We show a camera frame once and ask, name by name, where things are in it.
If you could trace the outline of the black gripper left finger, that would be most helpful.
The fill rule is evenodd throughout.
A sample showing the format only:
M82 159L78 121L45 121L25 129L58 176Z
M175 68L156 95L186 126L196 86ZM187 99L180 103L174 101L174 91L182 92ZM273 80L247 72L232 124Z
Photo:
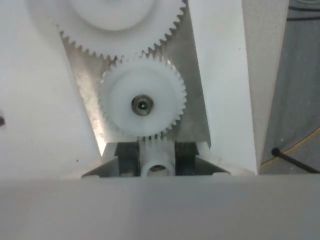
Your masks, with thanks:
M139 157L140 148L137 141L108 142L101 156L102 164L81 177L139 177L141 175Z

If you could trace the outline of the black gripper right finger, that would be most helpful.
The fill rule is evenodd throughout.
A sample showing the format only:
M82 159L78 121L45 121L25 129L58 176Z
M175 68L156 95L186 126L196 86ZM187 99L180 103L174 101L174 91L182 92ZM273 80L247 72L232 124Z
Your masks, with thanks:
M230 174L227 170L210 163L200 156L196 142L174 143L176 176L212 176L216 173Z

